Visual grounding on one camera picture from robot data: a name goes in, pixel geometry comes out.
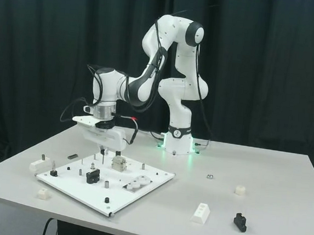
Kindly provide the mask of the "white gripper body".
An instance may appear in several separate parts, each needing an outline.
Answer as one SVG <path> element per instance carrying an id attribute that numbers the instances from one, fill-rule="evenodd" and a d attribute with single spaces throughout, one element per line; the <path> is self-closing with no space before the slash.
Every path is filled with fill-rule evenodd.
<path id="1" fill-rule="evenodd" d="M 122 129 L 84 128 L 83 136 L 85 139 L 111 150 L 123 151 L 125 148 L 125 131 Z"/>

